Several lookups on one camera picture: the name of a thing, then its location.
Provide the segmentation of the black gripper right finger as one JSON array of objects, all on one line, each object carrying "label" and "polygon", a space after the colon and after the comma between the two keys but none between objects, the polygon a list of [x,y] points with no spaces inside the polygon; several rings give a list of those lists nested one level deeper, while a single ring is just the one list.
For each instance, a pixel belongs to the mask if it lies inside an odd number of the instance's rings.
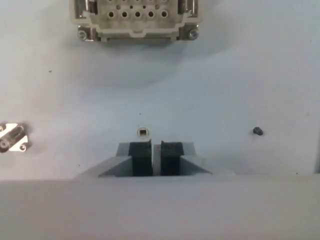
[{"label": "black gripper right finger", "polygon": [[160,144],[161,176],[235,176],[234,171],[216,161],[200,156],[193,142],[166,142]]}]

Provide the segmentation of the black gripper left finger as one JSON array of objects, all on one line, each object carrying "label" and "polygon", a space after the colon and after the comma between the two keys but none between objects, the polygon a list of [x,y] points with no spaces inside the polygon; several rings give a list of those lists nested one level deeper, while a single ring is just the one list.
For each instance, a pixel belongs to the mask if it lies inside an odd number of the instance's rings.
[{"label": "black gripper left finger", "polygon": [[76,179],[150,177],[153,175],[152,142],[121,142],[115,156],[81,172]]}]

